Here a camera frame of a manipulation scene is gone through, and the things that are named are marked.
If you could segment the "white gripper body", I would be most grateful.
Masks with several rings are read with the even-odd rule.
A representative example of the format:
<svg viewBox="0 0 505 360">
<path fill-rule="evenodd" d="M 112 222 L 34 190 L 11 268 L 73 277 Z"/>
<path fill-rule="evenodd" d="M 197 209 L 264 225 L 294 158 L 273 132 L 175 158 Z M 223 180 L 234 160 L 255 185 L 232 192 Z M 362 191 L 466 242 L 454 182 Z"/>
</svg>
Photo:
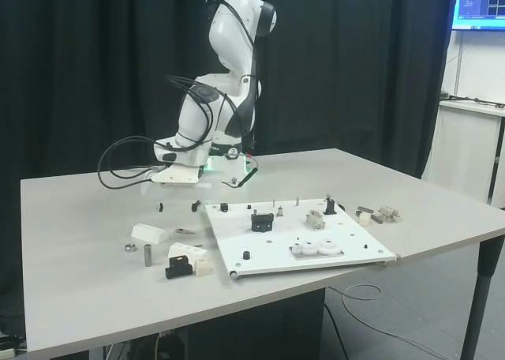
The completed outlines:
<svg viewBox="0 0 505 360">
<path fill-rule="evenodd" d="M 141 195 L 153 202 L 211 200 L 214 190 L 211 183 L 193 185 L 146 182 L 140 186 Z"/>
</svg>

